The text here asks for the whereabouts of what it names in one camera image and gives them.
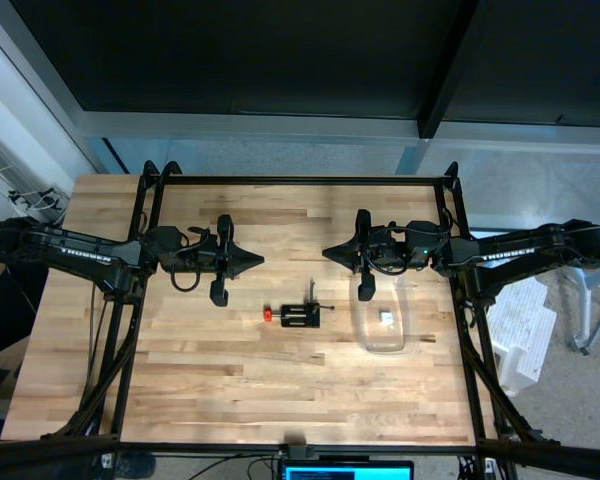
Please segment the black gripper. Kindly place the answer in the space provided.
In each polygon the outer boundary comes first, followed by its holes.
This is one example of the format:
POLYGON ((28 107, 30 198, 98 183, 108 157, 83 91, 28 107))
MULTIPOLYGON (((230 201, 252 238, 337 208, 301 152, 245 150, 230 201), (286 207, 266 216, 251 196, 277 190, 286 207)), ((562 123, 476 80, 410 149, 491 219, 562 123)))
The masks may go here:
POLYGON ((214 273, 210 285, 210 299, 215 306, 227 306, 229 294, 225 288, 230 256, 236 261, 229 266, 229 276, 235 278, 243 272, 264 263, 264 257, 236 245, 233 240, 233 222, 228 214, 217 221, 217 233, 210 235, 199 251, 206 273, 214 273))
POLYGON ((373 227, 371 213, 366 209, 357 212, 353 237, 341 244, 325 248, 322 255, 352 273, 361 275, 358 300, 370 301, 376 292, 373 271, 389 275, 393 271, 389 231, 373 227))

